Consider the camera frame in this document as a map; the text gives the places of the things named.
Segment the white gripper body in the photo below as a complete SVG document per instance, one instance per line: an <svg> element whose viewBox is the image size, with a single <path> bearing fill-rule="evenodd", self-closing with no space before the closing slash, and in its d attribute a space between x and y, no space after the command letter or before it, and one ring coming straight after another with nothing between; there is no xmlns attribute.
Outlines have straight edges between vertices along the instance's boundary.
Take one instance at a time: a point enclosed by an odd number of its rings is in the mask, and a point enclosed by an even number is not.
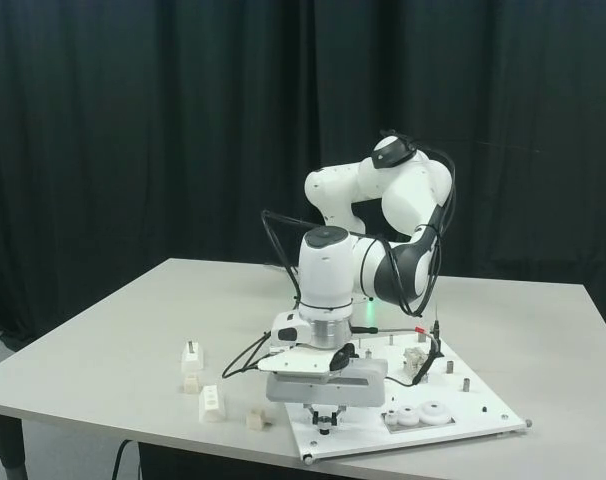
<svg viewBox="0 0 606 480"><path fill-rule="evenodd" d="M383 404L388 362L353 358L344 368L326 375L270 373L266 396L270 401L300 404Z"/></svg>

